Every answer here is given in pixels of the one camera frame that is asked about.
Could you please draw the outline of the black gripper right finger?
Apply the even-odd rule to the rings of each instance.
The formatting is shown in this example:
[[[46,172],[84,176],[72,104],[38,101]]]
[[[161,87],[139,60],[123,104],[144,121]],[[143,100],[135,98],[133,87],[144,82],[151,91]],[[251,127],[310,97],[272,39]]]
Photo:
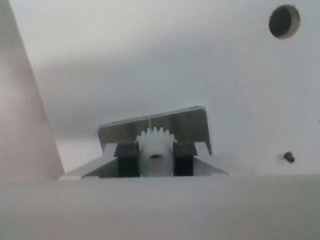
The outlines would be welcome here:
[[[226,171],[217,167],[217,162],[206,144],[174,144],[173,156],[175,177],[228,175]]]

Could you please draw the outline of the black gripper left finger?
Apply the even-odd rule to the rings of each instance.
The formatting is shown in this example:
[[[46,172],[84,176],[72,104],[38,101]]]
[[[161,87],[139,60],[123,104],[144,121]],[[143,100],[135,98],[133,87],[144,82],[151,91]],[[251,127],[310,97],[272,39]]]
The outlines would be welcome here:
[[[139,177],[139,156],[139,144],[137,142],[108,143],[105,145],[102,157],[89,162],[83,177]]]

